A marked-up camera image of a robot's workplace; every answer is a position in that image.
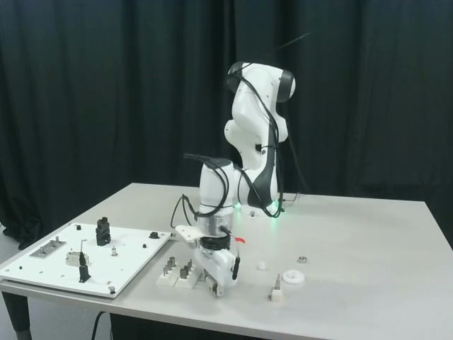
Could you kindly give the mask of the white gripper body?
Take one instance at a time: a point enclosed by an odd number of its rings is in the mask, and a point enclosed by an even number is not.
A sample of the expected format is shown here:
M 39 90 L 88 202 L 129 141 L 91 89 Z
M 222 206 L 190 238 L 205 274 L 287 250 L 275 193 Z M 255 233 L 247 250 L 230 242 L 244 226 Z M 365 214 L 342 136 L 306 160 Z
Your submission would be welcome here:
M 223 288 L 236 285 L 239 271 L 239 258 L 227 249 L 209 250 L 199 246 L 194 250 L 198 264 L 208 272 Z

